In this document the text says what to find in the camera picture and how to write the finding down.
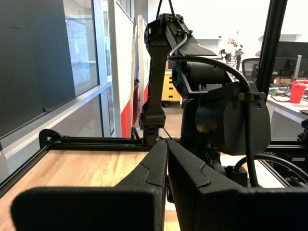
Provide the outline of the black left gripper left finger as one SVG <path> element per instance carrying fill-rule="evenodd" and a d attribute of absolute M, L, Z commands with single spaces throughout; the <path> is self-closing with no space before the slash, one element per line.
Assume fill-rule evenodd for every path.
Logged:
<path fill-rule="evenodd" d="M 114 187 L 36 187 L 17 195 L 18 231 L 161 231 L 167 144 L 159 140 Z"/>

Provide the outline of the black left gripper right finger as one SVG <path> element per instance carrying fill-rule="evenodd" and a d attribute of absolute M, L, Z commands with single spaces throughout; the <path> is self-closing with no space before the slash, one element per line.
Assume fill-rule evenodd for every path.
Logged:
<path fill-rule="evenodd" d="M 183 231 L 305 231 L 305 188 L 245 188 L 169 141 L 168 173 Z"/>

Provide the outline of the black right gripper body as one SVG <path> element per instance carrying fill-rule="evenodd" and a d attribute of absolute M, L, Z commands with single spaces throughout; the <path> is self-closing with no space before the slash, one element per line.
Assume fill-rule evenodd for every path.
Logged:
<path fill-rule="evenodd" d="M 200 133 L 197 130 L 195 124 L 197 107 L 197 105 L 185 105 L 183 107 L 180 144 L 218 173 L 242 186 L 247 186 L 246 170 L 243 169 L 237 172 L 232 166 L 222 166 L 221 152 L 215 146 L 208 143 L 206 134 Z"/>

